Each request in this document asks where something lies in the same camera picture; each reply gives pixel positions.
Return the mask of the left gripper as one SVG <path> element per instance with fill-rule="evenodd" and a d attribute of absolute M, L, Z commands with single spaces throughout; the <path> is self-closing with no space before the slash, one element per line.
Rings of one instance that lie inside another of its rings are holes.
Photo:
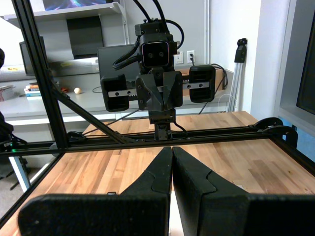
<path fill-rule="evenodd" d="M 140 74 L 130 85 L 124 74 L 102 78 L 101 88 L 106 110 L 109 112 L 129 109 L 129 102 L 138 101 L 144 111 L 166 112 L 183 104 L 183 92 L 189 91 L 193 103 L 211 102 L 215 97 L 216 70 L 211 65 L 192 66 L 188 81 L 181 71 L 164 71 L 157 67 L 147 74 Z"/>

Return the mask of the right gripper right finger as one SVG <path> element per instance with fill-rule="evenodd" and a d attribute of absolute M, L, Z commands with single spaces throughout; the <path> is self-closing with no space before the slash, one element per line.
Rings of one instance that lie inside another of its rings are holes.
<path fill-rule="evenodd" d="M 313 195 L 252 194 L 180 147 L 173 148 L 173 184 L 187 236 L 312 236 Z"/>

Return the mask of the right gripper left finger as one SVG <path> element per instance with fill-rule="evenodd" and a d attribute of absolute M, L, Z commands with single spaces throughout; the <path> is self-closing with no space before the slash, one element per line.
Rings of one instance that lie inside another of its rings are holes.
<path fill-rule="evenodd" d="M 47 194 L 18 214 L 23 236 L 166 236 L 172 148 L 164 147 L 121 194 Z"/>

